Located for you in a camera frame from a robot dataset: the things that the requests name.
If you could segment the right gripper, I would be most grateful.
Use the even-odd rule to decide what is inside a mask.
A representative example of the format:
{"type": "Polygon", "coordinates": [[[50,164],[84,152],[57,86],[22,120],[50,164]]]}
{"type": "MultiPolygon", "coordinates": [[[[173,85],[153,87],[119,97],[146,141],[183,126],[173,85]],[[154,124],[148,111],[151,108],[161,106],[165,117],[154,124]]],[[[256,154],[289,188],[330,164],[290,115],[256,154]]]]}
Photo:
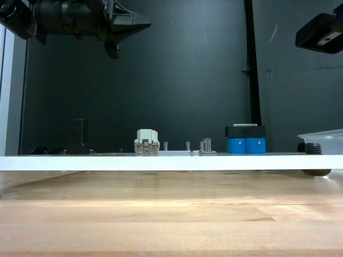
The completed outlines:
{"type": "Polygon", "coordinates": [[[325,54],[342,52],[342,16],[321,13],[296,33],[295,45],[325,54]]]}

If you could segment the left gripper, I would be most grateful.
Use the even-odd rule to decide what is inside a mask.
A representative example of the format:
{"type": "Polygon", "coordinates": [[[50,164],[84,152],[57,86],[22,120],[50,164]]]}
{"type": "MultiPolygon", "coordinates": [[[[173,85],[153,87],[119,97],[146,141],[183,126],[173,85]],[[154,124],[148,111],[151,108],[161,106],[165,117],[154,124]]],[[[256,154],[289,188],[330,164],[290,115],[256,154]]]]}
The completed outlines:
{"type": "Polygon", "coordinates": [[[107,26],[105,50],[112,59],[118,59],[122,40],[151,26],[150,18],[128,10],[119,1],[108,1],[104,15],[107,26]]]}

